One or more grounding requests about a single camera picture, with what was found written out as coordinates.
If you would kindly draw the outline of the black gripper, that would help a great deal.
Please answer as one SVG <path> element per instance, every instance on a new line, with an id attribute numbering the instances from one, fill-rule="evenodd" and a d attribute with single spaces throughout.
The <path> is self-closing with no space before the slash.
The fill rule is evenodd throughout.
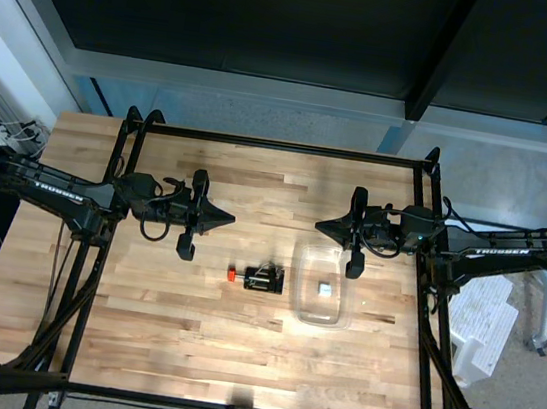
<path id="1" fill-rule="evenodd" d="M 347 279 L 358 279 L 364 272 L 363 248 L 378 258 L 398 256 L 399 242 L 388 219 L 389 211 L 381 206 L 369 207 L 368 196 L 367 189 L 358 186 L 352 195 L 351 213 L 315 223 L 316 230 L 339 244 L 342 250 L 350 250 L 345 270 Z"/>
<path id="2" fill-rule="evenodd" d="M 176 244 L 177 254 L 182 260 L 193 260 L 195 253 L 194 233 L 204 234 L 217 227 L 235 222 L 235 217 L 232 214 L 213 205 L 205 197 L 209 185 L 207 171 L 198 169 L 192 178 L 191 187 L 185 187 L 182 184 L 180 191 L 169 199 L 167 223 L 184 228 Z"/>

